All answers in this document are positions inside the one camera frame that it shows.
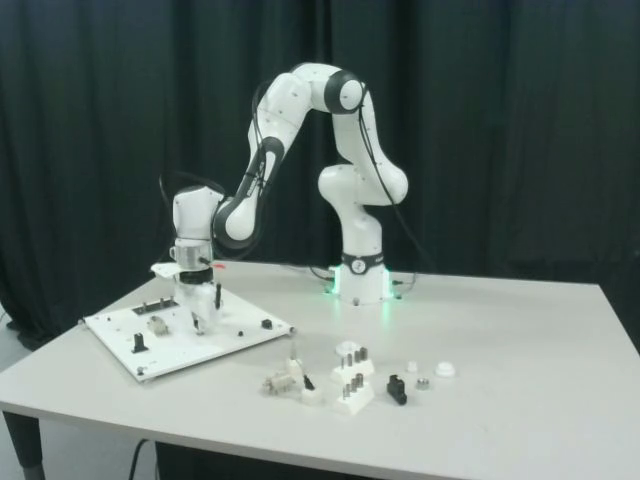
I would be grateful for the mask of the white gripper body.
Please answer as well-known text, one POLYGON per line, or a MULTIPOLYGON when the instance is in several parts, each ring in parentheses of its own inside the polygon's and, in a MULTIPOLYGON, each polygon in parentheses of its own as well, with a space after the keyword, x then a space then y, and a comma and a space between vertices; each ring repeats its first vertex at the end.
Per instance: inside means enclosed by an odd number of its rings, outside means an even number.
POLYGON ((218 320, 215 296, 216 285, 210 282, 202 284, 178 282, 175 289, 177 303, 185 307, 199 323, 215 323, 218 320))

